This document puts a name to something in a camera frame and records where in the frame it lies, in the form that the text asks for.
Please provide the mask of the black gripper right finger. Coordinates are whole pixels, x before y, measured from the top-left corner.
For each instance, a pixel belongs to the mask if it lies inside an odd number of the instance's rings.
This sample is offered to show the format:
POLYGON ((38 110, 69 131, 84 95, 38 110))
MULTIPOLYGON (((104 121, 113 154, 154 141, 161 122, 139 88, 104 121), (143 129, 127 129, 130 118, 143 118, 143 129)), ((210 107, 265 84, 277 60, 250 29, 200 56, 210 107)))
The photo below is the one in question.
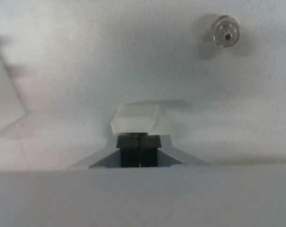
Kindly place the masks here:
POLYGON ((206 166, 207 162, 176 148, 169 135, 140 139, 140 167, 206 166))

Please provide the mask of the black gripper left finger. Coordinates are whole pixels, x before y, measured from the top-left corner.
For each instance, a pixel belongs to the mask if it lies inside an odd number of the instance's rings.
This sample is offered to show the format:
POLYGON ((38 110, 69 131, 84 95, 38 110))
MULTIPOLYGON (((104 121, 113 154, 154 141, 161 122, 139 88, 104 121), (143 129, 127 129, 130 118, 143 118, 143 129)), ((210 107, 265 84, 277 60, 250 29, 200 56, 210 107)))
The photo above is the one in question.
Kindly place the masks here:
POLYGON ((136 136, 111 136, 105 147, 73 164, 73 168, 139 167, 136 136))

